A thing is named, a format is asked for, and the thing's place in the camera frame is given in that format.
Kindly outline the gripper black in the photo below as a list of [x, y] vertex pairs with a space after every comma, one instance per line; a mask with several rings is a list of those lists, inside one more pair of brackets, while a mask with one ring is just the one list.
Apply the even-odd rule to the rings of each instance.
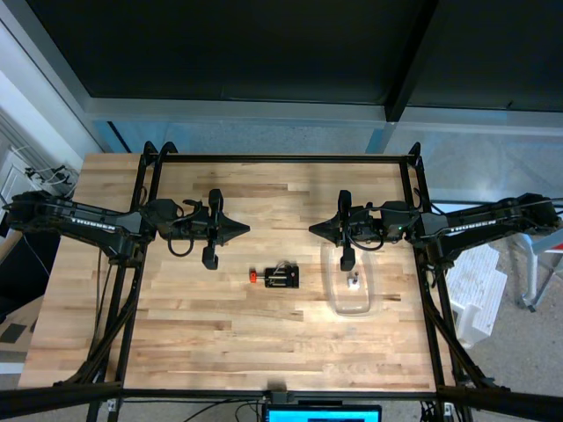
[[338, 211], [331, 219], [313, 224], [310, 233], [322, 237], [328, 242], [339, 244], [339, 219], [341, 228], [340, 270], [351, 271], [355, 267], [355, 249], [378, 251], [384, 246], [382, 229], [375, 223], [371, 212], [379, 211], [371, 202], [366, 206], [352, 206], [352, 195], [348, 190], [341, 190], [338, 198]]
[[218, 267], [216, 255], [218, 237], [219, 244], [227, 244], [230, 240], [248, 233], [250, 227], [222, 215], [223, 195], [219, 189], [209, 191], [206, 207], [201, 201], [184, 200], [184, 203], [193, 207], [192, 213], [187, 216], [188, 239], [207, 242], [202, 251], [201, 261], [208, 270], [216, 270]]

